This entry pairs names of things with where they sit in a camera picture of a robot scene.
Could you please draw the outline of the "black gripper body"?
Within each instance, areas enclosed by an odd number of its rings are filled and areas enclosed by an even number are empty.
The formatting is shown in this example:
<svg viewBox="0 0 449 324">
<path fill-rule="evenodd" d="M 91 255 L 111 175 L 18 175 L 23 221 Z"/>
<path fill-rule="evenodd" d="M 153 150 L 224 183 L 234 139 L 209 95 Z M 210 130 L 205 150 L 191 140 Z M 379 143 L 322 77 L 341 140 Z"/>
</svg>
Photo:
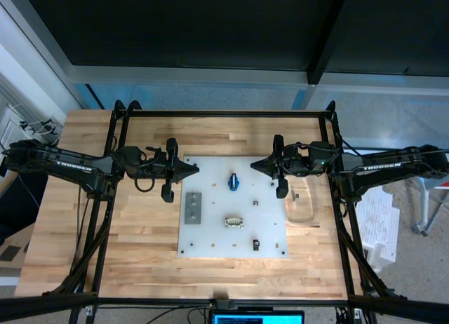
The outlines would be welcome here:
<svg viewBox="0 0 449 324">
<path fill-rule="evenodd" d="M 289 192 L 287 175 L 294 177 L 304 177 L 309 174 L 309 166 L 306 158 L 299 152 L 299 146 L 296 144 L 284 144 L 283 136 L 275 135 L 273 141 L 274 155 L 276 157 L 276 179 L 278 187 L 276 188 L 276 197 L 283 199 Z"/>
<path fill-rule="evenodd" d="M 169 138 L 166 142 L 166 150 L 161 148 L 146 147 L 147 151 L 154 152 L 153 158 L 149 161 L 147 172 L 152 180 L 165 180 L 161 187 L 161 197 L 164 202 L 172 203 L 174 201 L 174 192 L 172 183 L 178 182 L 178 145 L 175 138 Z"/>
</svg>

